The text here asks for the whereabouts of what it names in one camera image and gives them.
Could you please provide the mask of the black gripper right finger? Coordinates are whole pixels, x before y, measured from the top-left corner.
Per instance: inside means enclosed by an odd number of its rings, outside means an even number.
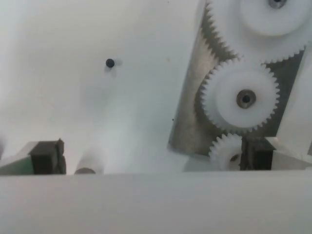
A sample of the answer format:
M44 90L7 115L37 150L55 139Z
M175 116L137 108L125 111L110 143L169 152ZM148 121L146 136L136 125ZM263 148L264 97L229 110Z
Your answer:
M241 171L311 170L312 156L289 149L276 137L243 137Z

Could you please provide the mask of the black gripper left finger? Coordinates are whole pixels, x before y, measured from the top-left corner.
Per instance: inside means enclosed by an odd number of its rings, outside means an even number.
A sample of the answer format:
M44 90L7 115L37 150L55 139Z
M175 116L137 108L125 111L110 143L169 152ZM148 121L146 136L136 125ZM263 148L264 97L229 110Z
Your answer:
M1 175L65 175L64 142L30 141L15 155L0 161Z

